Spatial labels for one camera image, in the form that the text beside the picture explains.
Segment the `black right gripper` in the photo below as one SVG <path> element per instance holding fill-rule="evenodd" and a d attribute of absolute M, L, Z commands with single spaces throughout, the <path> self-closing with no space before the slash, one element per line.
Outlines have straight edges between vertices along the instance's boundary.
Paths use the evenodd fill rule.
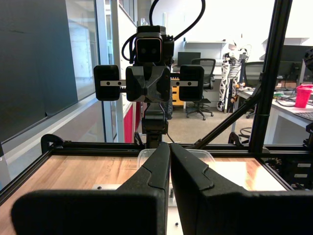
<path fill-rule="evenodd" d="M 116 101 L 125 93 L 130 102 L 167 102 L 170 89 L 179 87 L 179 99 L 199 101 L 204 86 L 204 69 L 200 65 L 184 65 L 179 73 L 171 73 L 167 66 L 129 66 L 126 79 L 119 79 L 116 65 L 94 68 L 96 97 L 100 101 Z"/>

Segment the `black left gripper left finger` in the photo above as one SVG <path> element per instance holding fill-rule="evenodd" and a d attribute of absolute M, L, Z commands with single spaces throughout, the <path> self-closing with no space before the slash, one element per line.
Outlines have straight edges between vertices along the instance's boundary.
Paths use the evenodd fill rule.
<path fill-rule="evenodd" d="M 37 190 L 11 210 L 19 235 L 164 235 L 170 148 L 154 151 L 116 190 Z"/>

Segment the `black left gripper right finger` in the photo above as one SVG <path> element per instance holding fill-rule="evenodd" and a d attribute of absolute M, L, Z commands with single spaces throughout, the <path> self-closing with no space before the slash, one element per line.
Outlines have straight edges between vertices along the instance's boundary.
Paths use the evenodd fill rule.
<path fill-rule="evenodd" d="M 248 191 L 171 144 L 171 178 L 186 235 L 310 235 L 313 194 Z"/>

